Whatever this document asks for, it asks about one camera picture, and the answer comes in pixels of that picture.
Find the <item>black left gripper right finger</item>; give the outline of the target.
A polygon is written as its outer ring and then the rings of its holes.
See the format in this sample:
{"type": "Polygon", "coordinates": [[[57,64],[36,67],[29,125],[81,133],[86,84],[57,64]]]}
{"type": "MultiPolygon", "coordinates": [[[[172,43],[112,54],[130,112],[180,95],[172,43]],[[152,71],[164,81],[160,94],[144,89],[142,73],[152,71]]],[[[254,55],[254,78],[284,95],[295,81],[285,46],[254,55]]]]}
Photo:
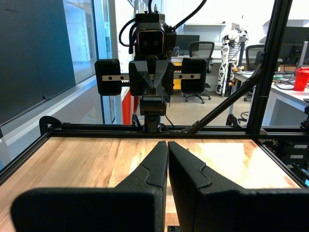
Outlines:
{"type": "Polygon", "coordinates": [[[169,180],[183,232],[306,232],[306,189],[245,189],[169,142],[169,180]]]}

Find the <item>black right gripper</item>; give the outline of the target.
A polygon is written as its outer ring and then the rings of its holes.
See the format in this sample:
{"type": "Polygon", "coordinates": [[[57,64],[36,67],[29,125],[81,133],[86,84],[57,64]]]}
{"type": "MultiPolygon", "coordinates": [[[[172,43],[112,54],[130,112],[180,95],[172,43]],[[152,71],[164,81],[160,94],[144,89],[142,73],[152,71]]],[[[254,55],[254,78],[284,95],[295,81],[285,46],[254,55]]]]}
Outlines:
{"type": "Polygon", "coordinates": [[[174,80],[181,81],[183,93],[204,91],[208,62],[204,58],[183,58],[180,66],[172,60],[131,61],[128,73],[121,73],[118,59],[95,62],[98,92],[101,96],[116,96],[123,87],[130,87],[132,96],[172,95],[174,80]]]}

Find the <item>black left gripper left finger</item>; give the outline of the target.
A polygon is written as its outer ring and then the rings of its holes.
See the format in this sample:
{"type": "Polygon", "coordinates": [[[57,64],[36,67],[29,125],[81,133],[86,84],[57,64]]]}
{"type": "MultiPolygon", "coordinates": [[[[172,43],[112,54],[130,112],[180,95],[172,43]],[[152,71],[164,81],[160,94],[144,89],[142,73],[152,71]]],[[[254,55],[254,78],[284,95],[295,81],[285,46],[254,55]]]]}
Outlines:
{"type": "Polygon", "coordinates": [[[162,232],[168,147],[159,142],[114,188],[34,188],[12,203],[18,232],[162,232]]]}

